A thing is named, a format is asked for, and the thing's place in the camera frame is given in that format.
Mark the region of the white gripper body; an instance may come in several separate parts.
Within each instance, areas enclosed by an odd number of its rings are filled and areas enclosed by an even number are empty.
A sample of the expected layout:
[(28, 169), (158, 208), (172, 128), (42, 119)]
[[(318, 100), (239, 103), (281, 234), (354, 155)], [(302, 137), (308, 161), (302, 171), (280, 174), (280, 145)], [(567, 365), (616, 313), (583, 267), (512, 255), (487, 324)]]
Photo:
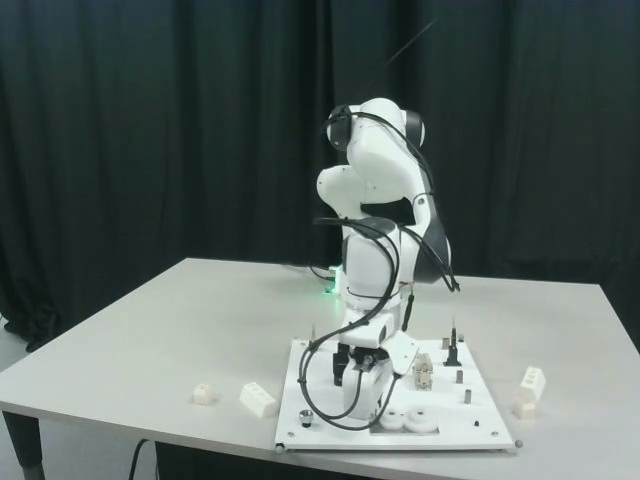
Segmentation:
[(364, 367), (350, 360), (342, 375), (343, 406), (348, 418), (375, 418), (384, 410), (385, 391), (392, 379), (390, 360)]

